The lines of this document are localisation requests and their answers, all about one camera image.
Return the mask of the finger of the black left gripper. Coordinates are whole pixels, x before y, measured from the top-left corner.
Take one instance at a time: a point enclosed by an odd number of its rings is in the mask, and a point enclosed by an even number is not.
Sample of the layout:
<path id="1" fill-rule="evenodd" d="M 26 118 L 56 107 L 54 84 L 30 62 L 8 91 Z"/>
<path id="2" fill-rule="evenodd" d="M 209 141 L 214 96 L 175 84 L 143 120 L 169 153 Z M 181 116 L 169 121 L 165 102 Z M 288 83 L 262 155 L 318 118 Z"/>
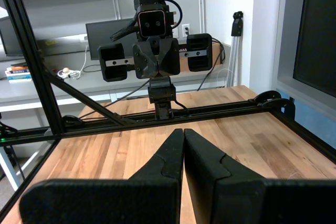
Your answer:
<path id="1" fill-rule="evenodd" d="M 149 42 L 138 42 L 133 45 L 133 54 L 138 79 L 154 78 L 158 74 L 157 59 Z"/>
<path id="2" fill-rule="evenodd" d="M 158 55 L 158 71 L 161 76 L 174 76 L 180 74 L 180 55 L 178 40 L 165 38 L 160 40 Z"/>

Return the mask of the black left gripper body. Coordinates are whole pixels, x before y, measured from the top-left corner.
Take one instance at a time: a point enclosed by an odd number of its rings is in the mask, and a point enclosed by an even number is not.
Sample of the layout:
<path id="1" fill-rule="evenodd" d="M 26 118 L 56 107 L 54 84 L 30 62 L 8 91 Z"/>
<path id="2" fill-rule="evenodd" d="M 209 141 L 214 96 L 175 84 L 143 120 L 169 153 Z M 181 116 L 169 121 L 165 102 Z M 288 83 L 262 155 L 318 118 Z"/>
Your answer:
<path id="1" fill-rule="evenodd" d="M 160 40 L 161 38 L 154 38 L 152 40 L 139 42 L 149 42 L 157 59 L 160 51 Z M 125 58 L 123 45 L 121 43 L 100 46 L 98 48 L 98 53 L 102 76 L 106 82 L 125 80 L 128 75 L 127 72 L 132 70 L 135 71 L 133 59 L 134 54 L 132 55 L 132 58 Z M 188 35 L 186 43 L 179 45 L 179 55 L 180 72 L 182 58 L 187 60 L 187 67 L 191 72 L 209 70 L 213 66 L 213 46 L 211 35 Z"/>

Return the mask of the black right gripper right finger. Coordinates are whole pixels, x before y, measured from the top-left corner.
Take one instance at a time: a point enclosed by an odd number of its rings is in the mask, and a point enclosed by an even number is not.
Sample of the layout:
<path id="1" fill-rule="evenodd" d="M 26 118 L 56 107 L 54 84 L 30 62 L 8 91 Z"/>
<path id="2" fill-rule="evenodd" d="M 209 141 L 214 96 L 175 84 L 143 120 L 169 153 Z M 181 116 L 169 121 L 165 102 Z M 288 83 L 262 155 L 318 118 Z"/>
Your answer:
<path id="1" fill-rule="evenodd" d="M 191 129 L 185 171 L 197 223 L 330 223 L 334 180 L 267 179 Z"/>

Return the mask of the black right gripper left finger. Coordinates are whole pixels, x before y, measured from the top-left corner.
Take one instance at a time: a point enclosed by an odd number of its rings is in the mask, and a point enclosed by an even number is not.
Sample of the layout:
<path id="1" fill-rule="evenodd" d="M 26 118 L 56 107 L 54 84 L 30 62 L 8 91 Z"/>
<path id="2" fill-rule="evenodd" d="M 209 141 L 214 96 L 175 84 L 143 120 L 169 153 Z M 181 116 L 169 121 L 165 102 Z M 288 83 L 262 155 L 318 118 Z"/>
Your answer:
<path id="1" fill-rule="evenodd" d="M 19 202 L 23 223 L 179 223 L 184 132 L 174 130 L 129 179 L 49 179 Z"/>

